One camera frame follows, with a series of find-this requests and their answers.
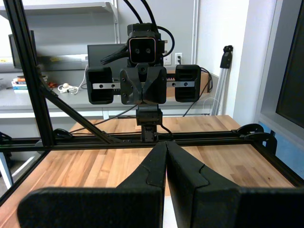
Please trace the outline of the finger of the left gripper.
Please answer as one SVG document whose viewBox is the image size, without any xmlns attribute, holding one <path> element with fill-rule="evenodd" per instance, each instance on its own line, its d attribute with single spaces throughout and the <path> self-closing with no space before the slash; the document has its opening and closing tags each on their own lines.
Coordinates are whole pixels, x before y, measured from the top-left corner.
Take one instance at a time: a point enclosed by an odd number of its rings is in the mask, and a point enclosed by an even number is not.
<svg viewBox="0 0 304 228">
<path fill-rule="evenodd" d="M 149 67 L 142 87 L 142 101 L 149 105 L 164 104 L 167 92 L 167 71 L 165 67 Z"/>
<path fill-rule="evenodd" d="M 121 102 L 125 105 L 142 105 L 142 84 L 137 68 L 124 68 L 120 72 Z"/>
</svg>

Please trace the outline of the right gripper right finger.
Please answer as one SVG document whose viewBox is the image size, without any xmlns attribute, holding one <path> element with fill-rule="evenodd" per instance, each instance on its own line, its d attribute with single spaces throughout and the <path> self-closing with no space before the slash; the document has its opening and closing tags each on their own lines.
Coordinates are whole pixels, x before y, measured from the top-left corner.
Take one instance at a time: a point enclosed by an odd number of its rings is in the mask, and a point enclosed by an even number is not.
<svg viewBox="0 0 304 228">
<path fill-rule="evenodd" d="M 167 143 L 167 177 L 180 228 L 298 228 L 303 188 L 240 187 L 174 142 Z"/>
</svg>

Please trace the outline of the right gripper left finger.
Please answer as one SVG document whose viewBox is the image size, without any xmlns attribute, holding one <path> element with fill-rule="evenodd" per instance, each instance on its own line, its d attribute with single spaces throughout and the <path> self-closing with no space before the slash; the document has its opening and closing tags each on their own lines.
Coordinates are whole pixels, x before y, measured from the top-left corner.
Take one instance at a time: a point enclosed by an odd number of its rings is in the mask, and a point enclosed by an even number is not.
<svg viewBox="0 0 304 228">
<path fill-rule="evenodd" d="M 18 205 L 22 228 L 161 228 L 166 143 L 115 188 L 42 188 Z"/>
</svg>

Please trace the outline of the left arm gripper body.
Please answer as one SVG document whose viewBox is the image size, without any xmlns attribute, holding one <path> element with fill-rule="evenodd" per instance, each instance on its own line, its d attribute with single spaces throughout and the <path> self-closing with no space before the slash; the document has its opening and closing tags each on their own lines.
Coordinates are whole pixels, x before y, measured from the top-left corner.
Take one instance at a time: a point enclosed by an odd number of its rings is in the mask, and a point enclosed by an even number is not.
<svg viewBox="0 0 304 228">
<path fill-rule="evenodd" d="M 142 87 L 146 81 L 149 67 L 143 64 L 134 67 L 138 69 Z M 198 65 L 178 65 L 173 74 L 167 72 L 167 89 L 169 87 L 174 89 L 177 102 L 196 102 L 200 97 L 200 80 L 201 68 Z M 114 95 L 121 97 L 120 77 L 115 82 L 110 67 L 89 68 L 86 71 L 86 83 L 89 102 L 94 105 L 110 104 L 114 100 Z"/>
</svg>

